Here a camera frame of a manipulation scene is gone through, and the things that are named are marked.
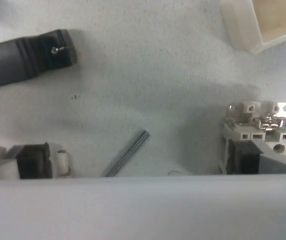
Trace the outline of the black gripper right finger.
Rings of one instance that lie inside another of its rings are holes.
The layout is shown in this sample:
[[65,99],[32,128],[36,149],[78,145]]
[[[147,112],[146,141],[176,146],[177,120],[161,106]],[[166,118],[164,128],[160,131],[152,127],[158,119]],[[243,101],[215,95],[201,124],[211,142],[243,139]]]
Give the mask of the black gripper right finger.
[[229,175],[286,174],[286,147],[256,140],[228,140]]

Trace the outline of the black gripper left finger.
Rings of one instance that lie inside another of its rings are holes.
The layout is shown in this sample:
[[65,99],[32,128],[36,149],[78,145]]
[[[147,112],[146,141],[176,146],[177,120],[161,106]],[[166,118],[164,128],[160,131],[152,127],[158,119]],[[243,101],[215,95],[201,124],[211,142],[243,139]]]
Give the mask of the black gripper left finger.
[[0,180],[53,178],[48,143],[0,146]]

